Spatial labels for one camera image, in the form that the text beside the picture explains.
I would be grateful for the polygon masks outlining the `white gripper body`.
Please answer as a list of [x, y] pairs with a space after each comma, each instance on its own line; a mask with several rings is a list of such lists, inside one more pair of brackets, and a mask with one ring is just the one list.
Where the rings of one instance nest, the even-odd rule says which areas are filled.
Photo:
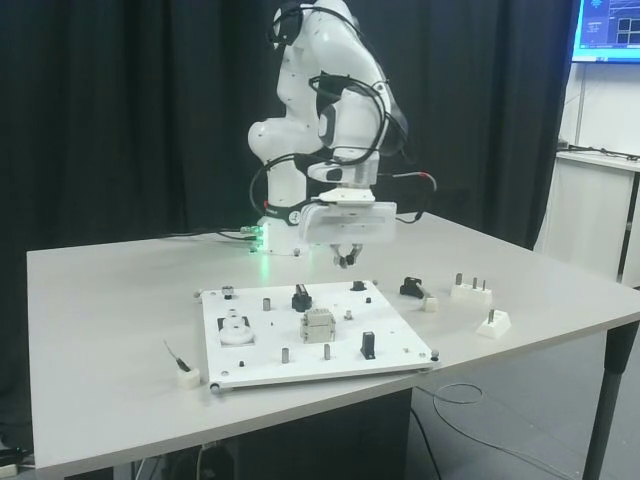
[[310, 244], [385, 243], [395, 238], [397, 204], [312, 203], [302, 208], [299, 233]]

